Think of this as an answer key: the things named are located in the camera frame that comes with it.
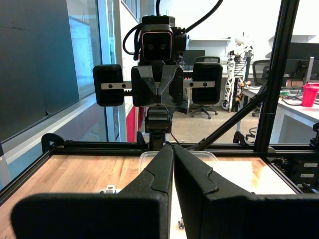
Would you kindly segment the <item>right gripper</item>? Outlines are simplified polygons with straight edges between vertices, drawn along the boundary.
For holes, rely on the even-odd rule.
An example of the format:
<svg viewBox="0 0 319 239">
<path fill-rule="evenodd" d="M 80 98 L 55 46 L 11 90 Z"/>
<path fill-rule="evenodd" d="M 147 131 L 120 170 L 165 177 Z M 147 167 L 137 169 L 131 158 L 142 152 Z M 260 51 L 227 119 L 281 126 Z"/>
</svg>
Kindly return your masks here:
<svg viewBox="0 0 319 239">
<path fill-rule="evenodd" d="M 97 65 L 93 78 L 97 104 L 120 106 L 132 97 L 136 107 L 179 107 L 183 90 L 191 88 L 195 104 L 219 102 L 223 67 L 219 63 L 195 63 L 189 79 L 179 65 L 145 65 L 131 69 L 131 80 L 124 81 L 120 65 Z"/>
</svg>

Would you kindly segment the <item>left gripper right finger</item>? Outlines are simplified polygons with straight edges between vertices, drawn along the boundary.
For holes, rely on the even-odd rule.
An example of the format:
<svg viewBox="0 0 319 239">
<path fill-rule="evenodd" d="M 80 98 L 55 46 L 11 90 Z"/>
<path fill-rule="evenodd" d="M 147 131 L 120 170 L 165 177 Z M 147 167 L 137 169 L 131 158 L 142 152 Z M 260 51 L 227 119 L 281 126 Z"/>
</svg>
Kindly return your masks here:
<svg viewBox="0 0 319 239">
<path fill-rule="evenodd" d="M 316 239 L 317 194 L 255 195 L 176 146 L 174 179 L 189 239 Z"/>
</svg>

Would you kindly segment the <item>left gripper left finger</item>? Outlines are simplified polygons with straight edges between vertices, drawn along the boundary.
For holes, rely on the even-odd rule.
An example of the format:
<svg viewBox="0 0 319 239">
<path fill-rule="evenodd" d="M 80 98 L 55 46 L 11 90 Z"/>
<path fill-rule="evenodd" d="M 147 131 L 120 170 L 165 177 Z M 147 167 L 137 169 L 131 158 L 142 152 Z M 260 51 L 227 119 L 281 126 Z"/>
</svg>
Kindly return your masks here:
<svg viewBox="0 0 319 239">
<path fill-rule="evenodd" d="M 117 194 L 35 194 L 13 207 L 18 239 L 167 239 L 174 151 L 165 145 Z"/>
</svg>

